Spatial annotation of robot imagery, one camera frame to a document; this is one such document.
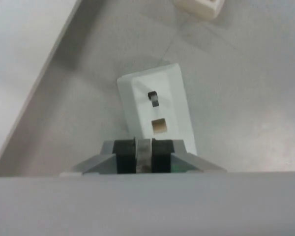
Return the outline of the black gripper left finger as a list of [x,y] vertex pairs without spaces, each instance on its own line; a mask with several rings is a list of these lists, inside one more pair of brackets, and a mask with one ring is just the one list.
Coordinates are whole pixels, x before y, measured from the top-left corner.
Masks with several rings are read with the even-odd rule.
[[61,177],[89,174],[134,174],[136,172],[136,142],[130,140],[105,141],[99,154],[62,172]]

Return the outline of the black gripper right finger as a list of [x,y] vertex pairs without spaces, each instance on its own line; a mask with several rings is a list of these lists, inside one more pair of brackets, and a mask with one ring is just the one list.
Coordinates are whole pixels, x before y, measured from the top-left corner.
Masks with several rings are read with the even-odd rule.
[[208,173],[226,171],[224,168],[188,152],[183,140],[152,139],[152,173]]

